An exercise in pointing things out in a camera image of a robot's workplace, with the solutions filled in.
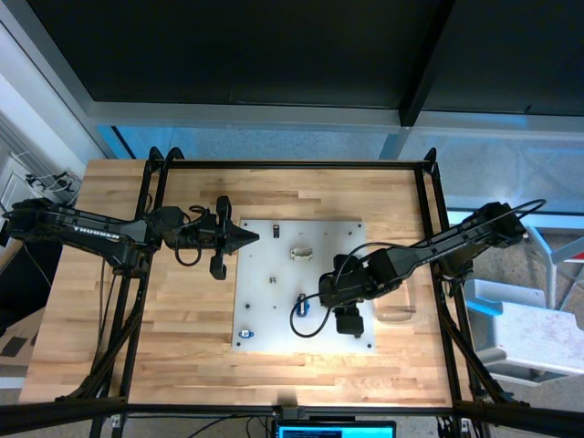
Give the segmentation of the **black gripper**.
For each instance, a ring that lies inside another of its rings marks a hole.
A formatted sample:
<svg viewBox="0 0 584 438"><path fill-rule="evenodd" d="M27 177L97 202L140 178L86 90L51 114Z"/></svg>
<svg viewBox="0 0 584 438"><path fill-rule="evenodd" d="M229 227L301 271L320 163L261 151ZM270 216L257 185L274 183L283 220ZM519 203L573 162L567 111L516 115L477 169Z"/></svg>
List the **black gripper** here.
<svg viewBox="0 0 584 438"><path fill-rule="evenodd" d="M225 195L216 200L215 213L207 211L197 225L197 246L203 250L213 250L209 271L215 280L226 279L224 254L231 255L246 245L259 240L259 235L234 224L231 221L232 205Z"/></svg>
<svg viewBox="0 0 584 438"><path fill-rule="evenodd" d="M354 255L336 255L333 271L323 274L318 281L320 305L330 310L340 335L361 336L364 321L357 304L364 300L368 290L368 274Z"/></svg>

